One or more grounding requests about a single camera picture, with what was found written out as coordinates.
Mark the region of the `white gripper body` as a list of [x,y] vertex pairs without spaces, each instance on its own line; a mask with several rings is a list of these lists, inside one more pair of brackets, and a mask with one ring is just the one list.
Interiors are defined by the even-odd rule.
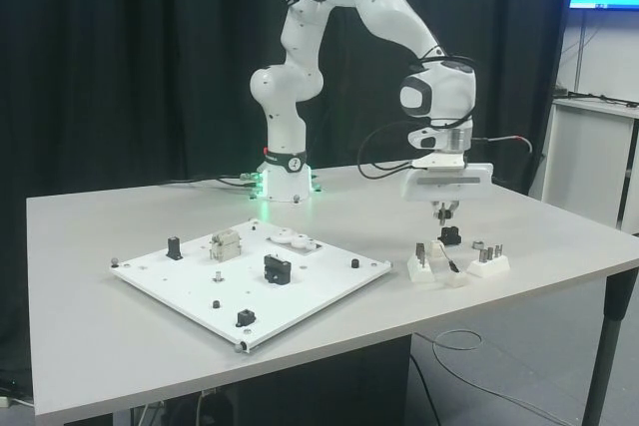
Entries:
[[411,202],[449,203],[487,197],[492,189],[493,164],[471,163],[461,170],[409,171],[401,186]]

